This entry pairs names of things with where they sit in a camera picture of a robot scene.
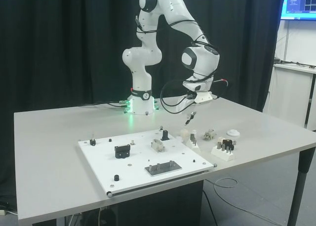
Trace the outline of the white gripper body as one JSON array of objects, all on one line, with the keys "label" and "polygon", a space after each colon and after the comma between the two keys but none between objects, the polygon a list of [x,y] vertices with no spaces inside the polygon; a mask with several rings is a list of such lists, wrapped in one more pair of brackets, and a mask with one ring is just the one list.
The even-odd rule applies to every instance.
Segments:
[{"label": "white gripper body", "polygon": [[188,114],[195,111],[196,102],[193,98],[177,97],[172,104],[171,112],[173,114]]}]

